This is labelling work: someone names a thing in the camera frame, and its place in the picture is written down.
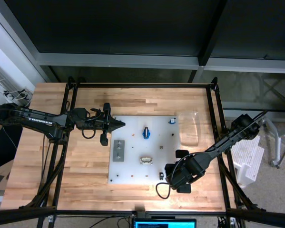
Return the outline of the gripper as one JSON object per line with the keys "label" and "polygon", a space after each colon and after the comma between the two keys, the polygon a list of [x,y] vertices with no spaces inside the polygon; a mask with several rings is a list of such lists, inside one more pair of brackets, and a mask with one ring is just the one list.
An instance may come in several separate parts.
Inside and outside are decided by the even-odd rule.
{"label": "gripper", "polygon": [[[111,117],[110,112],[110,103],[104,103],[103,111],[100,112],[99,117],[96,119],[96,122],[98,122],[98,126],[101,126],[102,134],[100,135],[100,144],[102,146],[108,146],[107,133]],[[112,118],[112,123],[114,124],[112,126],[113,131],[125,126],[125,123],[123,121],[118,120],[116,118]]]}
{"label": "gripper", "polygon": [[[176,158],[184,158],[189,154],[187,150],[176,150]],[[191,186],[188,183],[185,183],[176,189],[177,193],[191,193]]]}

